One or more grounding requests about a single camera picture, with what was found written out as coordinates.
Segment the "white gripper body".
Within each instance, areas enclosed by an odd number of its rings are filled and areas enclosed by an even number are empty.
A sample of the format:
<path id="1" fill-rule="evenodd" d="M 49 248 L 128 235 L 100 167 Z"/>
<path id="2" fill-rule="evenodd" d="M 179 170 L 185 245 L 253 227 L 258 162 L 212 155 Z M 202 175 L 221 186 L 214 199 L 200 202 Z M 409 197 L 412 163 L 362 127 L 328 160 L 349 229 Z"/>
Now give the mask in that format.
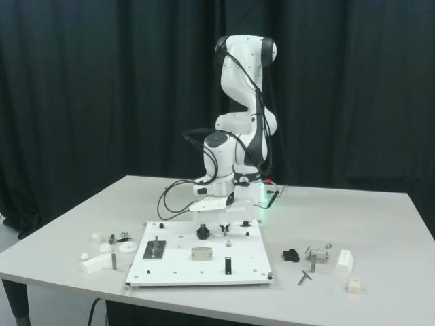
<path id="1" fill-rule="evenodd" d="M 193 219 L 198 223 L 232 223 L 255 219 L 250 201 L 236 200 L 226 206 L 224 200 L 201 200 L 190 206 Z"/>

